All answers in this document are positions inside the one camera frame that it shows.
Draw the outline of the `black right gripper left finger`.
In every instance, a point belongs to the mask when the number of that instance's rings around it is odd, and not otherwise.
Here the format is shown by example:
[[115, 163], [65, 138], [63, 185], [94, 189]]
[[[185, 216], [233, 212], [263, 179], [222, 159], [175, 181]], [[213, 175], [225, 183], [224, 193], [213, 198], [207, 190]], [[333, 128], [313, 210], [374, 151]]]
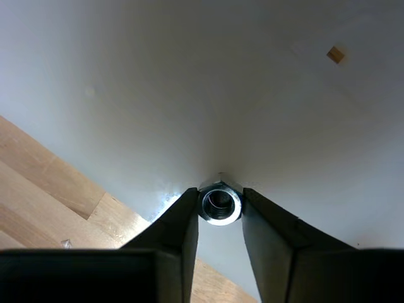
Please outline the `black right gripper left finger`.
[[2, 302], [189, 302], [198, 245], [192, 187], [119, 249], [8, 249]]

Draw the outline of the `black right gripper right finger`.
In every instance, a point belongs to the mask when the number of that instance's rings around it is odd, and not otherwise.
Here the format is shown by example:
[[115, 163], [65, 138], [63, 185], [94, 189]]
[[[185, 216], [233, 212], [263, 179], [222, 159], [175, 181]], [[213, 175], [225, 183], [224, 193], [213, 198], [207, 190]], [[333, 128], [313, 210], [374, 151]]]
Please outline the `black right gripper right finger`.
[[241, 219], [262, 302], [403, 302], [403, 250], [356, 249], [251, 188]]

